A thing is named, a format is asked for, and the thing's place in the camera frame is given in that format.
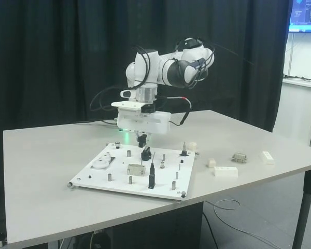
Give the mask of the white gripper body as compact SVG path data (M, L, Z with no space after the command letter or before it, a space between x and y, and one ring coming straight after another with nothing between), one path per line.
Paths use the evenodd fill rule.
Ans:
M117 125L133 132L166 134L170 119L169 112L143 113L141 109L118 108Z

